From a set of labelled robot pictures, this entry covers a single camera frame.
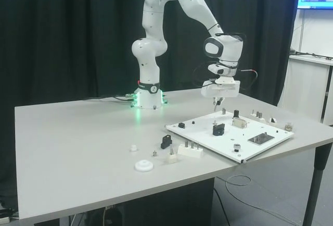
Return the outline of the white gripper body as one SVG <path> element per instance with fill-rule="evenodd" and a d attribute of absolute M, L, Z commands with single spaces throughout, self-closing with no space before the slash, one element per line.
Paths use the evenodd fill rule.
<path fill-rule="evenodd" d="M 205 81 L 201 87 L 201 94 L 207 98 L 233 98 L 237 97 L 240 81 L 231 85 L 216 84 L 214 81 Z"/>

